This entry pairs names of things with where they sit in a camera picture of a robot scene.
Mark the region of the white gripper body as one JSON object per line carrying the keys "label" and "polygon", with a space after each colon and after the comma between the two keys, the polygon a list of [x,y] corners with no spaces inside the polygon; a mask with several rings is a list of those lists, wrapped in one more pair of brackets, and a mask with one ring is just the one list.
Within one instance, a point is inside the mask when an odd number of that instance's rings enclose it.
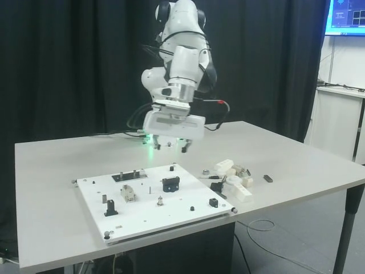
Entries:
{"label": "white gripper body", "polygon": [[152,135],[181,139],[202,139],[204,137],[205,118],[189,115],[175,119],[162,111],[149,111],[144,119],[144,132]]}

